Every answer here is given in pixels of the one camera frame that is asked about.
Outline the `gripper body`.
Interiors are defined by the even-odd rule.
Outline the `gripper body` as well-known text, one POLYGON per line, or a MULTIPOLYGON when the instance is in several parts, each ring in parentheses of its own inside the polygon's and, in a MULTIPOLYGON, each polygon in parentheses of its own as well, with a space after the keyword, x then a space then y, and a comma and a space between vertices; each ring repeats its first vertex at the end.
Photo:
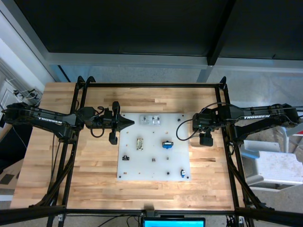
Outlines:
POLYGON ((199 144, 202 146, 212 146, 213 138, 211 131, 215 124, 215 114, 213 111, 201 111, 193 116, 193 131, 199 132, 199 144))
POLYGON ((120 105, 117 101, 114 101, 112 103, 112 111, 106 108, 103 115, 103 128, 111 129, 111 132, 109 134, 109 142, 112 145, 117 145, 117 141, 118 141, 116 132, 120 132, 119 116, 120 116, 120 105))

